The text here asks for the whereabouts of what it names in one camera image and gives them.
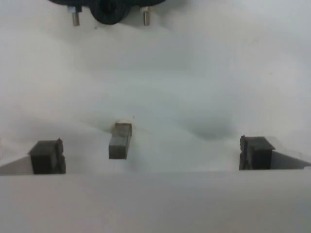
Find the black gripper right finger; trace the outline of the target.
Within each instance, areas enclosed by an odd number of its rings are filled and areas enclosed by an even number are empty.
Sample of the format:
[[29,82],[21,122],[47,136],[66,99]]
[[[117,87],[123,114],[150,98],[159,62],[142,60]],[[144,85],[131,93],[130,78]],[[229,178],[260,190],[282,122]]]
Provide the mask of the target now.
[[239,170],[310,169],[311,157],[284,147],[273,136],[240,137]]

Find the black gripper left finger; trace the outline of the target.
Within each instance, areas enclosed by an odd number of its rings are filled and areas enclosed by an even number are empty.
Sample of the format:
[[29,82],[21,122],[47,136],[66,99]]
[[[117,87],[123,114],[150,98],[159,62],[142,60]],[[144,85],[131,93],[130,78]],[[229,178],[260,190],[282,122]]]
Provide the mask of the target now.
[[39,140],[27,153],[4,154],[0,150],[1,175],[60,175],[66,174],[64,143],[56,140]]

